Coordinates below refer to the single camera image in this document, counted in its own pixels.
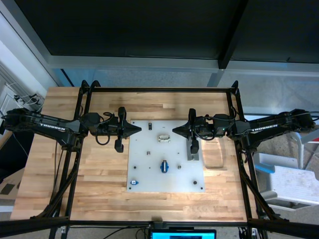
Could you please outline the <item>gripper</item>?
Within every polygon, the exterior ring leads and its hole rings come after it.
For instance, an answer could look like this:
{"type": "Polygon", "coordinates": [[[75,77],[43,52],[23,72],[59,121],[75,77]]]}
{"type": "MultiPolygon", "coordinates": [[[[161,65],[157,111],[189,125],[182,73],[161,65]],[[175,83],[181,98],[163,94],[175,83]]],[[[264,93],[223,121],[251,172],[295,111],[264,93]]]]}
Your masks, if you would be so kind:
{"type": "Polygon", "coordinates": [[[196,154],[199,151],[199,141],[197,138],[199,137],[202,140],[208,140],[207,133],[207,123],[206,119],[203,116],[197,117],[196,110],[190,109],[188,114],[188,120],[185,124],[178,126],[173,129],[173,133],[178,134],[186,139],[191,139],[190,152],[191,154],[196,154]]]}
{"type": "Polygon", "coordinates": [[[142,131],[141,127],[126,121],[127,112],[124,107],[119,107],[116,124],[112,127],[111,136],[116,136],[114,148],[118,153],[123,153],[124,145],[122,140],[142,131]]]}

